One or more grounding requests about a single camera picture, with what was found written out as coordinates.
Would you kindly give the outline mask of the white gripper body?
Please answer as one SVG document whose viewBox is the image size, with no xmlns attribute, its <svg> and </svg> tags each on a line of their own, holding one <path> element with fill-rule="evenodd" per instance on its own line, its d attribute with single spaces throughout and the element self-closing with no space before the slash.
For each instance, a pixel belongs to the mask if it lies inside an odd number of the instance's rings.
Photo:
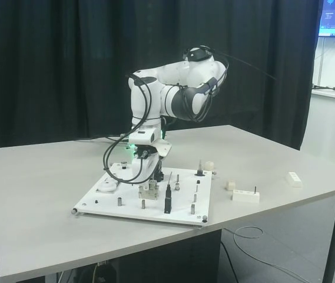
<svg viewBox="0 0 335 283">
<path fill-rule="evenodd" d="M 141 159 L 134 158 L 131 163 L 132 168 L 131 178 L 136 176 L 138 177 L 132 180 L 132 182 L 136 184 L 145 183 L 155 170 L 158 161 L 159 161 L 159 155 L 148 156 L 146 159 L 142 160 L 142 169 L 141 169 Z"/>
</svg>

